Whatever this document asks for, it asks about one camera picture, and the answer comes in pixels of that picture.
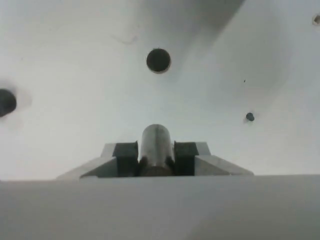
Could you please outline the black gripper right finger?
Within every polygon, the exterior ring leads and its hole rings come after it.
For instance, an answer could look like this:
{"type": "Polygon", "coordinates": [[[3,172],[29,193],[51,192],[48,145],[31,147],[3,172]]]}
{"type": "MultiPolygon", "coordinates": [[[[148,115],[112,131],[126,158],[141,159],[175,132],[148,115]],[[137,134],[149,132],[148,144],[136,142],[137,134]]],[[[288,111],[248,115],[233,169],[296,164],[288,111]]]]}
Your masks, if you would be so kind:
{"type": "Polygon", "coordinates": [[[206,142],[175,142],[173,152],[177,176],[254,175],[248,169],[212,155],[206,142]]]}

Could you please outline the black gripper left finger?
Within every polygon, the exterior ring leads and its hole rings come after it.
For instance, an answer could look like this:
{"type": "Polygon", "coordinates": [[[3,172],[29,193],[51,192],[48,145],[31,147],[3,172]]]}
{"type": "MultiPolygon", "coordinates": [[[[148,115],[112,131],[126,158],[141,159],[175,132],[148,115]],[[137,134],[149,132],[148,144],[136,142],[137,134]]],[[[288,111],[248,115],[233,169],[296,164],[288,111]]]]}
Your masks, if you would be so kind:
{"type": "Polygon", "coordinates": [[[99,157],[94,158],[59,178],[124,178],[136,175],[138,142],[106,143],[99,157]]]}

